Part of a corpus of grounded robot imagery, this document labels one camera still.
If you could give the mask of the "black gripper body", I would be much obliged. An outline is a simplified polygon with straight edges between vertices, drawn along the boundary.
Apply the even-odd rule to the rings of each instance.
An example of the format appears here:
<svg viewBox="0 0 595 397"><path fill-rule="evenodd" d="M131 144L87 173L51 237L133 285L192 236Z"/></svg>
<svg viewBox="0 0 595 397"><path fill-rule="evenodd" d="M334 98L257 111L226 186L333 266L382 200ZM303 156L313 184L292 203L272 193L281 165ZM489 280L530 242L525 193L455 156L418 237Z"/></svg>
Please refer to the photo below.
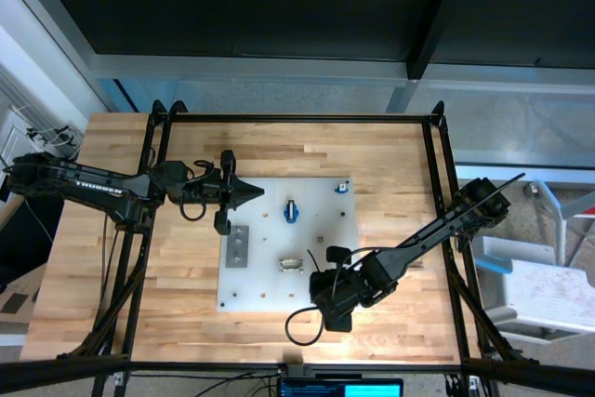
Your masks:
<svg viewBox="0 0 595 397"><path fill-rule="evenodd" d="M348 248L334 245L326 249L326 260L335 265L334 269L324 272L327 279L324 328L328 332L350 332L353 310L372 294L370 286L365 282L368 279L365 270L369 255L352 263L352 258L363 251L357 249L352 252Z"/></svg>
<svg viewBox="0 0 595 397"><path fill-rule="evenodd" d="M200 177L193 177L183 187L183 205L200 205L201 213L197 217L189 217L183 212L183 217L191 222L201 220L209 205L218 205L215 213L214 228L220 235L231 234L231 222L228 211L231 208L231 181L235 175L236 159L233 151L225 150L220 155L220 168L215 168L213 162L195 160L193 165L204 170Z"/></svg>

